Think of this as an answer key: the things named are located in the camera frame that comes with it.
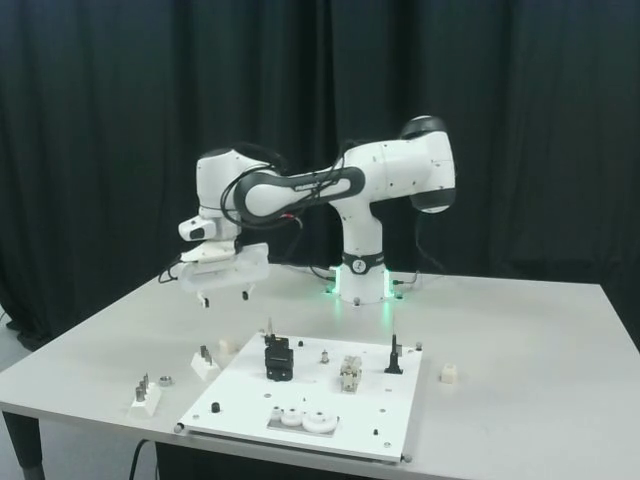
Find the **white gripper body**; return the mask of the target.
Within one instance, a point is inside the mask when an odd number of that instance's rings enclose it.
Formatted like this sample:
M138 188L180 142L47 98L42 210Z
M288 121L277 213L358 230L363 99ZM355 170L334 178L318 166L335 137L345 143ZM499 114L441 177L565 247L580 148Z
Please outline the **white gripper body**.
M236 251L234 243L202 243L180 255L178 281L187 292L248 286L269 275L267 243L246 245Z

